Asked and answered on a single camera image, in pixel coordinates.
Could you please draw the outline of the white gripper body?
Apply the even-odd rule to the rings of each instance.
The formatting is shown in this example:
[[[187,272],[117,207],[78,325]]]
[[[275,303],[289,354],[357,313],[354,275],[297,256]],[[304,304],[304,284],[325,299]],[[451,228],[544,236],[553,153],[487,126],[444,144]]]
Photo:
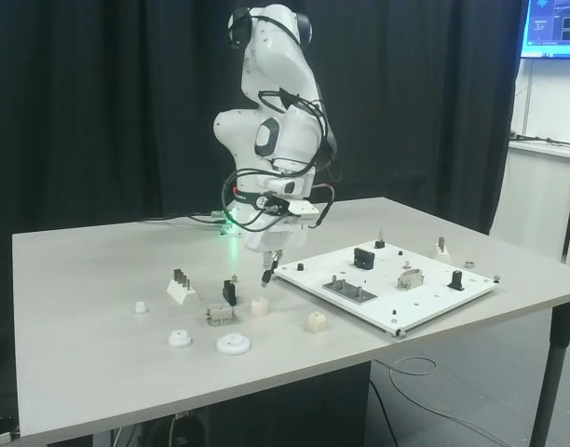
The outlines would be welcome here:
[[[248,233],[245,246],[248,250],[264,253],[297,249],[305,244],[304,224],[277,224],[263,232]]]

